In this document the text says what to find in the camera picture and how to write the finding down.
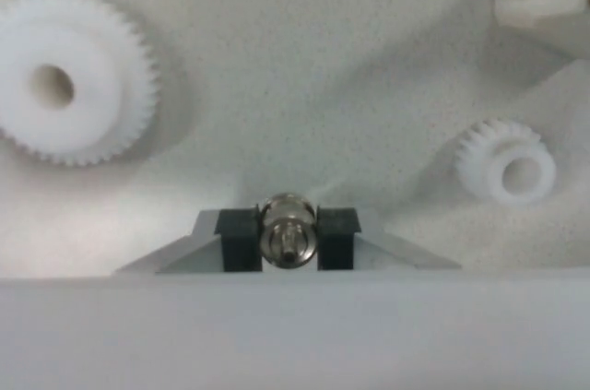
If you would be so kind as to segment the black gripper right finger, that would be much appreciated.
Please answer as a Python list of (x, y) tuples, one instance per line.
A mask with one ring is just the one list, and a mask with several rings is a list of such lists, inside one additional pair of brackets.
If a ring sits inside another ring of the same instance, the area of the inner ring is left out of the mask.
[(355, 207), (317, 210), (320, 270), (459, 269), (461, 265), (389, 233), (378, 214)]

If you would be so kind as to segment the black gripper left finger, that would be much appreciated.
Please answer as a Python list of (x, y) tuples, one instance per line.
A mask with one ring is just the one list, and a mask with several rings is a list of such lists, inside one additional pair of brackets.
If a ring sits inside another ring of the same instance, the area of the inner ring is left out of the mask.
[(203, 210), (190, 233), (116, 272), (138, 275), (260, 272), (261, 235), (258, 207)]

